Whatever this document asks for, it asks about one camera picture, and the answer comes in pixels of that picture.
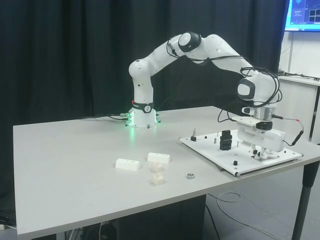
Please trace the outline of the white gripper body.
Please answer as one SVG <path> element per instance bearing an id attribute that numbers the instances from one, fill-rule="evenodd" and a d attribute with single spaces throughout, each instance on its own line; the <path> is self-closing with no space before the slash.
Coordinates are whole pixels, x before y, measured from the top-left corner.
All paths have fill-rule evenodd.
<path id="1" fill-rule="evenodd" d="M 262 130 L 253 126 L 239 125 L 237 130 L 237 137 L 240 140 L 274 152 L 280 152 L 284 149 L 285 136 L 286 133 L 283 131 Z"/>

